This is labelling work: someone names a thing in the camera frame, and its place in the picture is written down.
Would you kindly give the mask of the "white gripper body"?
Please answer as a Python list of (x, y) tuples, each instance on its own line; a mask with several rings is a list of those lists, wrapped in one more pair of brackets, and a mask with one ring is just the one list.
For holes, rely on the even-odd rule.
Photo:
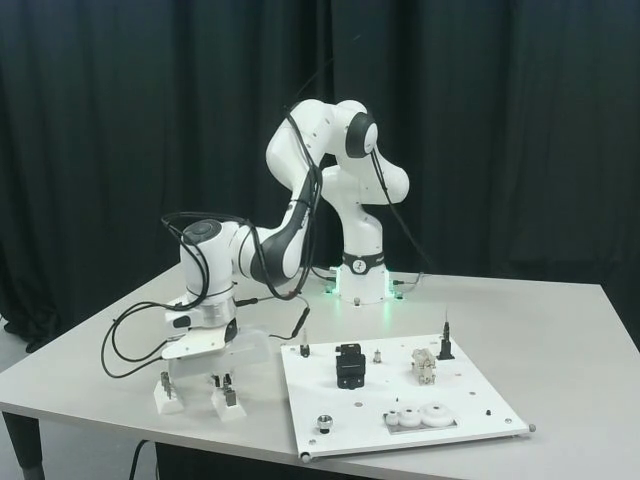
[(225, 341), (225, 329), (197, 328), (189, 330), (167, 346), (167, 405), (183, 406), (176, 385), (178, 379), (214, 374), (220, 376), (221, 387), (214, 386), (214, 406), (240, 406), (237, 393), (223, 388), (226, 373), (236, 367), (262, 363), (270, 358), (268, 334), (262, 329), (241, 328), (233, 340)]

